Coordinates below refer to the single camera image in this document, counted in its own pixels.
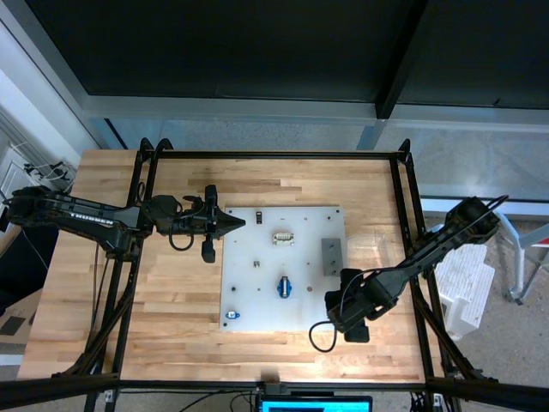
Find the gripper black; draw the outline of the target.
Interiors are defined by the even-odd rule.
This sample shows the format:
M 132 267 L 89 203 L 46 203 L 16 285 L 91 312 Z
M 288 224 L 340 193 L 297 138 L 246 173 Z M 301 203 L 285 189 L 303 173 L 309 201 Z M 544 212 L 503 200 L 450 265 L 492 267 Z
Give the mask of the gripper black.
M 204 198 L 194 197 L 192 201 L 189 223 L 190 237 L 194 238 L 196 234 L 204 236 L 201 246 L 201 256 L 204 262 L 215 261 L 214 236 L 217 224 L 217 202 L 218 194 L 214 185 L 205 187 Z M 234 209 L 221 210 L 219 220 L 229 222 L 219 224 L 220 237 L 245 226 L 244 219 L 239 217 Z
M 344 335 L 346 342 L 368 343 L 370 332 L 365 324 L 363 313 L 364 294 L 361 283 L 364 274 L 361 270 L 343 269 L 341 289 L 325 294 L 325 306 L 329 321 Z

